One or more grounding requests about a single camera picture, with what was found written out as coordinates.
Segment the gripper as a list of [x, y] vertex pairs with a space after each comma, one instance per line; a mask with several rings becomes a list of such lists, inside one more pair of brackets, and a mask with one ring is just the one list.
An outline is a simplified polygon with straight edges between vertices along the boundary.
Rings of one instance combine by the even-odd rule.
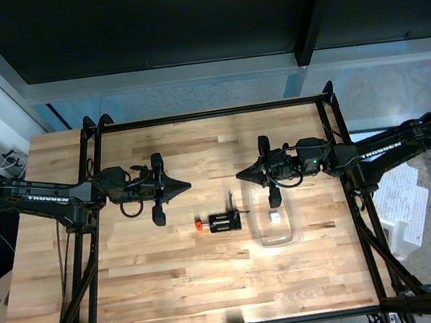
[[[141, 200], [143, 204], [150, 202], [154, 204], [151, 209], [152, 221], [157, 226], [163, 226], [167, 221], [166, 214], [162, 207], [165, 201], [165, 192], [163, 187], [164, 162], [160, 153], [154, 153], [151, 155], [150, 161], [151, 169], [148, 172], [148, 177], [140, 185], [140, 194], [142, 195]], [[167, 198], [169, 201], [192, 188], [192, 185], [190, 185], [189, 182], [173, 179], [167, 174], [164, 176], [165, 185], [170, 187], [167, 190]]]
[[258, 137], [258, 152], [262, 160], [257, 160], [253, 165], [236, 174], [238, 180], [264, 186], [261, 173], [263, 169], [269, 188], [270, 208], [281, 206], [281, 188], [295, 188], [303, 182], [301, 167], [296, 164], [292, 156], [287, 154], [288, 150], [293, 150], [288, 143], [283, 143], [282, 148], [271, 149], [269, 138], [260, 136]]

